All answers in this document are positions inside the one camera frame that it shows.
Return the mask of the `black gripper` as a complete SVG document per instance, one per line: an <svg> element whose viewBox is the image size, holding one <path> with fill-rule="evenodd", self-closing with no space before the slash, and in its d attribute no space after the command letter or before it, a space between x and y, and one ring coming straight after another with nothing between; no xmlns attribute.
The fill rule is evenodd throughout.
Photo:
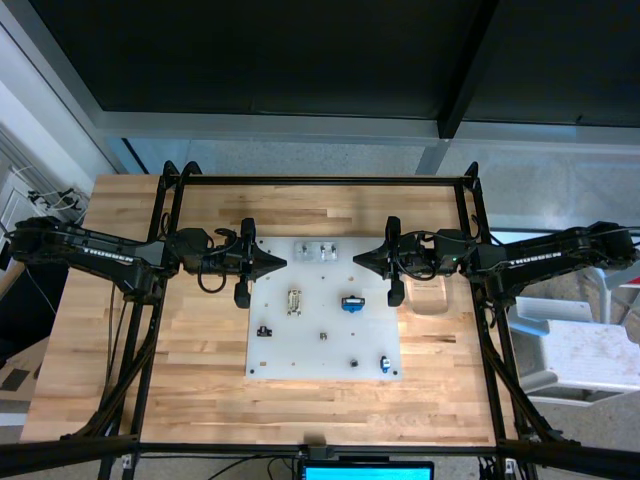
<svg viewBox="0 0 640 480"><path fill-rule="evenodd" d="M427 252L423 243L432 241L433 234L426 231L401 232L401 221L398 217L389 216L385 226L385 243L353 257L353 262L365 268L383 280L386 279L386 246L388 247L388 267L391 281L387 293L389 306L400 306L405 298L405 285L400 279L402 275L416 281L429 281L436 276L435 260Z"/></svg>
<svg viewBox="0 0 640 480"><path fill-rule="evenodd" d="M210 274L238 277L234 287L234 302L238 308L249 308L251 294L249 281L254 278L254 250L260 262L256 266L256 279L283 269L287 266L286 258L277 240L259 238L256 241L256 225L253 218L245 218L241 222L240 233L227 228L217 228L214 233L224 238L224 243L214 248L209 265Z"/></svg>

